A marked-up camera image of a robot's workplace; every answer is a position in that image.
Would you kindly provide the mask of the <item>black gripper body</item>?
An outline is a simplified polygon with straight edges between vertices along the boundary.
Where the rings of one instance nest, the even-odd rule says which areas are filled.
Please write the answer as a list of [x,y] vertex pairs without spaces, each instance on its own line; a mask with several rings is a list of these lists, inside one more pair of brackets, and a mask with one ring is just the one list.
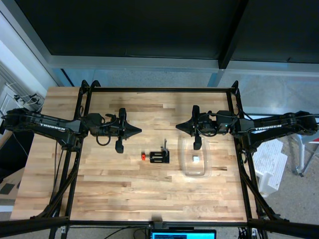
[[110,118],[111,120],[107,123],[103,123],[103,136],[108,137],[108,141],[106,143],[101,143],[101,146],[107,146],[111,142],[111,137],[117,137],[118,140],[115,143],[115,150],[117,153],[123,153],[124,152],[124,146],[123,146],[123,139],[124,139],[124,132],[125,132],[125,126],[124,123],[127,118],[127,113],[125,108],[119,109],[119,115],[116,117],[116,115],[112,114],[105,114],[106,117]]
[[217,124],[210,116],[215,116],[215,114],[212,111],[201,113],[199,106],[193,106],[191,119],[194,122],[194,150],[200,150],[202,147],[201,135],[205,137],[214,137],[217,135]]

